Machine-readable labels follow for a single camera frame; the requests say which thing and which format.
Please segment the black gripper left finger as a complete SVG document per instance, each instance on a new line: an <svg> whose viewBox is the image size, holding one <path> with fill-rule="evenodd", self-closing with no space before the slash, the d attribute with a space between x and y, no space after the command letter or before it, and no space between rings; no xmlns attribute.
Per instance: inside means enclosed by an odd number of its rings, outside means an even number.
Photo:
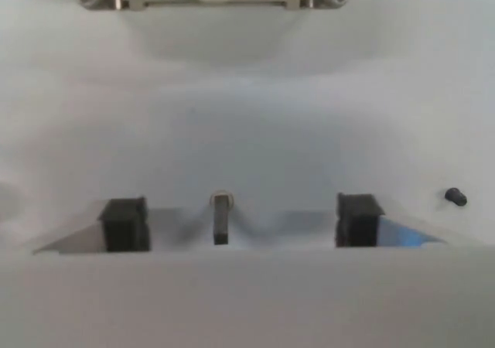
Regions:
<svg viewBox="0 0 495 348"><path fill-rule="evenodd" d="M63 225L32 240L32 253L149 252L149 209L143 196L92 203Z"/></svg>

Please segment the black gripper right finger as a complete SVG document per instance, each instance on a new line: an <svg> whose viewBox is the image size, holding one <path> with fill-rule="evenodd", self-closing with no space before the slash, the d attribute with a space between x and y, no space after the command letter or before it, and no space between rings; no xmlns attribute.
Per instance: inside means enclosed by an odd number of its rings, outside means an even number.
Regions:
<svg viewBox="0 0 495 348"><path fill-rule="evenodd" d="M387 218L372 194L337 194L336 247L421 247L444 243L440 237Z"/></svg>

